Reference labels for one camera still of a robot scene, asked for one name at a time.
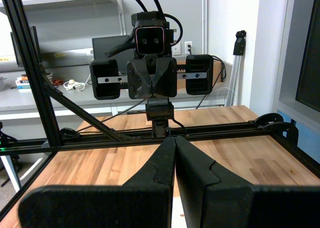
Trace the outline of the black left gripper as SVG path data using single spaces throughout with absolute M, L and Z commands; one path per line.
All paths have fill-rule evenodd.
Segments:
M 188 55 L 182 65 L 173 57 L 147 55 L 131 60 L 127 74 L 121 76 L 115 59 L 94 60 L 90 64 L 93 94 L 98 100 L 111 100 L 127 89 L 131 99 L 172 98 L 178 80 L 184 80 L 187 94 L 207 95 L 213 89 L 213 62 L 210 55 Z

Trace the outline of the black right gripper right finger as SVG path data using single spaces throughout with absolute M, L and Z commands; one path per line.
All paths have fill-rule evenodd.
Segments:
M 254 185 L 179 136 L 176 177 L 187 227 L 315 227 L 317 186 Z

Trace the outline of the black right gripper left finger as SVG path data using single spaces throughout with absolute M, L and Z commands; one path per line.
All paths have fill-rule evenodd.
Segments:
M 170 227 L 176 142 L 167 137 L 121 186 L 49 185 L 18 206 L 21 227 Z

